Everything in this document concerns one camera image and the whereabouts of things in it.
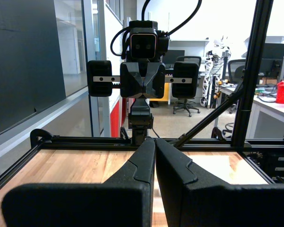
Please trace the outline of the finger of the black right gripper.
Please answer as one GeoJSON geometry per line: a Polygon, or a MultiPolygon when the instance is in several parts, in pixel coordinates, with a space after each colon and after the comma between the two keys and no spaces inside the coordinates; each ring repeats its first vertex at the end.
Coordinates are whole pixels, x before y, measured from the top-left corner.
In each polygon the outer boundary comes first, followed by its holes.
{"type": "Polygon", "coordinates": [[[165,65],[149,62],[144,78],[144,96],[146,98],[163,98],[165,86],[165,65]]]}
{"type": "Polygon", "coordinates": [[[137,62],[123,62],[120,65],[120,94],[123,98],[142,98],[143,81],[137,62]]]}

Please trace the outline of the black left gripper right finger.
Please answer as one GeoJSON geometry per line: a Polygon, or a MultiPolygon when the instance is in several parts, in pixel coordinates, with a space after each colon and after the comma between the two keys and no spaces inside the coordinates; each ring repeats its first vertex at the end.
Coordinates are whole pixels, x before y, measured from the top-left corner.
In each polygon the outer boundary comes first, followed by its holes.
{"type": "Polygon", "coordinates": [[[170,227],[284,227],[284,184],[235,185],[163,139],[156,171],[170,227]]]}

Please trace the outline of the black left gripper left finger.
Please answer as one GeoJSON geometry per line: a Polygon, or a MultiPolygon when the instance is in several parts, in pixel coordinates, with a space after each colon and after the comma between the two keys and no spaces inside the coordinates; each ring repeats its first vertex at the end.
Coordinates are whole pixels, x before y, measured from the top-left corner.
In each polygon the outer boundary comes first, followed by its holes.
{"type": "Polygon", "coordinates": [[[104,183],[29,183],[10,190],[8,227],[149,227],[155,142],[146,139],[104,183]]]}

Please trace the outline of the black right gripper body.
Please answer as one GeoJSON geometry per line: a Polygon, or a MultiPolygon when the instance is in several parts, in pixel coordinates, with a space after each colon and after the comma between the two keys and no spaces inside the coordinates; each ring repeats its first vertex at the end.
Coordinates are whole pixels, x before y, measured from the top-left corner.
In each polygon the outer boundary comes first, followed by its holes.
{"type": "MultiPolygon", "coordinates": [[[[147,64],[138,62],[139,72],[143,81],[147,72],[147,64]]],[[[195,97],[198,85],[199,65],[195,62],[177,61],[171,71],[172,76],[165,75],[165,84],[172,84],[174,97],[195,97]]],[[[120,89],[120,75],[112,74],[110,61],[89,61],[87,63],[89,95],[94,97],[109,97],[113,89],[120,89]]]]}

